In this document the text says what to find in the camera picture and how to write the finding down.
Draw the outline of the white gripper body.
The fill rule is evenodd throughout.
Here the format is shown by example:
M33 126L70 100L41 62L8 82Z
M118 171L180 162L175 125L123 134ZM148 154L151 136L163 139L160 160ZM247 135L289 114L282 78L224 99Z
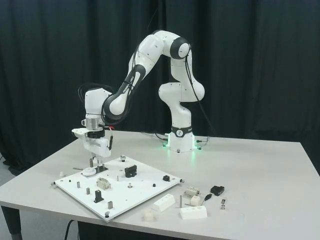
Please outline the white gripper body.
M107 138L86 138L83 141L83 146L89 152L102 158L111 156L110 140Z

